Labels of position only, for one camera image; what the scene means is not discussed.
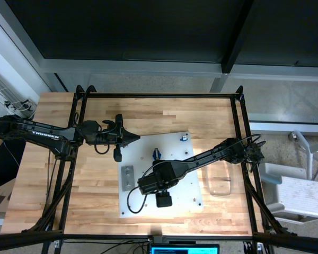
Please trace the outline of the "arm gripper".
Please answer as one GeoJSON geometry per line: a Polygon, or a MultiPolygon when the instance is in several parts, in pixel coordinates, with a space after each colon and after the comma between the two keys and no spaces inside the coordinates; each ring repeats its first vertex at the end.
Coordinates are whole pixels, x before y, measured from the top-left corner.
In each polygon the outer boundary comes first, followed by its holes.
{"type": "Polygon", "coordinates": [[[140,136],[127,131],[123,127],[123,117],[121,114],[117,114],[115,121],[103,120],[103,124],[107,127],[101,132],[101,143],[107,146],[107,150],[103,153],[106,154],[111,145],[114,145],[113,158],[116,162],[122,161],[121,147],[126,147],[129,144],[140,139],[140,136]]]}
{"type": "Polygon", "coordinates": [[[168,191],[158,192],[155,194],[157,207],[170,207],[172,206],[172,197],[168,191]]]}

